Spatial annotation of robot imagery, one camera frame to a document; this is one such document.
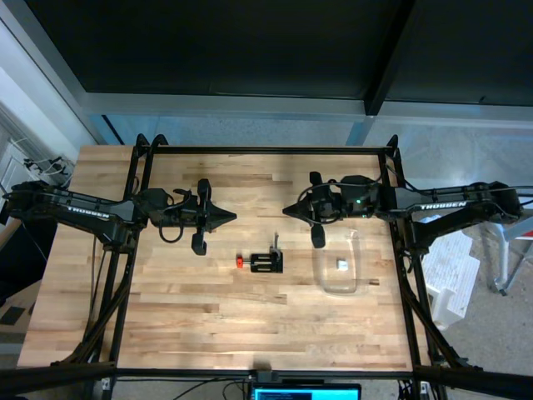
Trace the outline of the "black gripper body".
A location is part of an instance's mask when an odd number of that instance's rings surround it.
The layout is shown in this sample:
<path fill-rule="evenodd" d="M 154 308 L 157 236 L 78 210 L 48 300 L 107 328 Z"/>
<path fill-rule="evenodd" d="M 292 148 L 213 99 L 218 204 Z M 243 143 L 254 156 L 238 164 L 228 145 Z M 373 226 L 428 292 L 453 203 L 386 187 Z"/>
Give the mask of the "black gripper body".
<path fill-rule="evenodd" d="M 323 182 L 319 172 L 309 174 L 311 190 L 306 194 L 306 219 L 311 226 L 311 242 L 314 248 L 326 246 L 324 226 L 341 220 L 341 194 L 333 192 L 337 181 Z"/>
<path fill-rule="evenodd" d="M 207 231 L 207 220 L 210 216 L 208 206 L 211 204 L 212 187 L 205 178 L 197 183 L 197 195 L 193 195 L 191 190 L 176 188 L 175 194 L 181 195 L 180 202 L 172 202 L 162 214 L 160 221 L 160 239 L 165 243 L 177 243 L 182 239 L 185 228 L 195 228 L 192 235 L 192 251 L 196 255 L 207 254 L 207 243 L 204 240 L 204 233 Z M 163 228 L 179 228 L 179 234 L 174 239 L 164 236 Z"/>

